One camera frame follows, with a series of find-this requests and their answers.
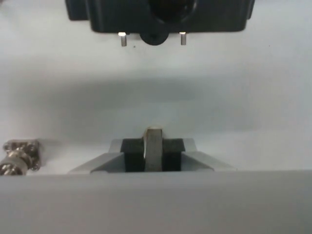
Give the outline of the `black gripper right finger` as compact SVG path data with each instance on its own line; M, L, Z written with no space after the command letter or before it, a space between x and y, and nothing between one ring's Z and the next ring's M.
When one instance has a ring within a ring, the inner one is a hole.
M199 151L192 138L166 138L163 140L162 169L165 172L237 170L236 167Z

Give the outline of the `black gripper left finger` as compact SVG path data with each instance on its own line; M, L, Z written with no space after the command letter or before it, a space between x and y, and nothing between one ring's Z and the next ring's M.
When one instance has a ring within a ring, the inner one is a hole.
M72 169L69 174L143 172L143 140L114 139L109 151Z

